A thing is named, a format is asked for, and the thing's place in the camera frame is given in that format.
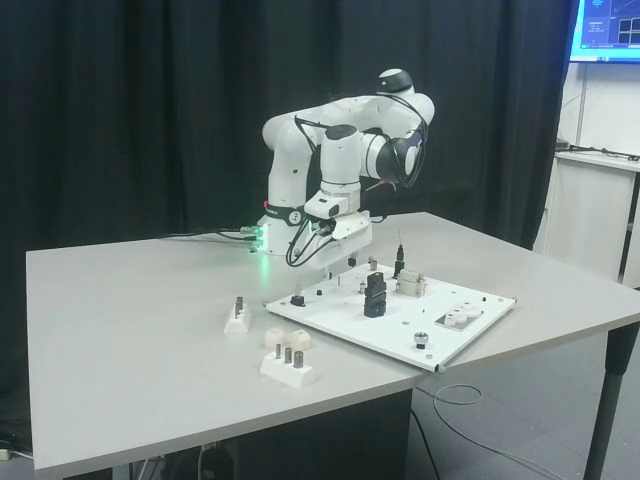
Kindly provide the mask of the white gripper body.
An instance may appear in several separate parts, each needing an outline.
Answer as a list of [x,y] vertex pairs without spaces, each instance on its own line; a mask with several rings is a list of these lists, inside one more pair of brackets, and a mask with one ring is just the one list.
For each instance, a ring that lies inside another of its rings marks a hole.
[[337,222],[331,242],[313,256],[313,269],[322,270],[356,254],[372,241],[370,222]]

